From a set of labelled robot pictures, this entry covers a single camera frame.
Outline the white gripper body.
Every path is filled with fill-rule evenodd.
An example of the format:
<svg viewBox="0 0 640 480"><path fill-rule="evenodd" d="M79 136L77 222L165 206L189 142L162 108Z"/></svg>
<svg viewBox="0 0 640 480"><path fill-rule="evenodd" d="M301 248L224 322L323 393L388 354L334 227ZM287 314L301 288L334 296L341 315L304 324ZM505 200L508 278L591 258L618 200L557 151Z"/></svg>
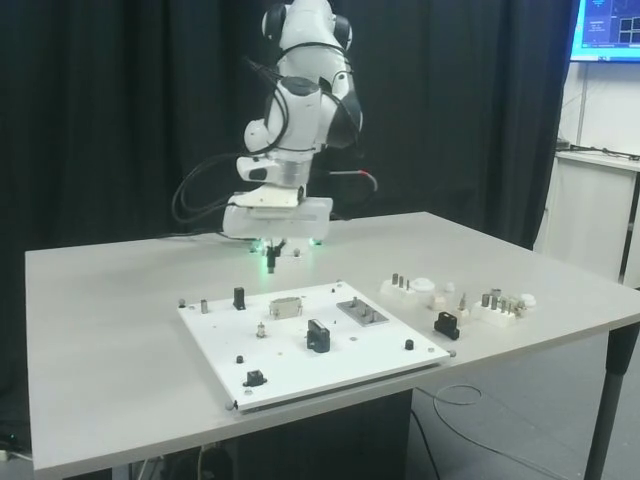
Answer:
<svg viewBox="0 0 640 480"><path fill-rule="evenodd" d="M321 197L306 197L293 208L228 206L222 228L232 237L324 239L332 208L333 200Z"/></svg>

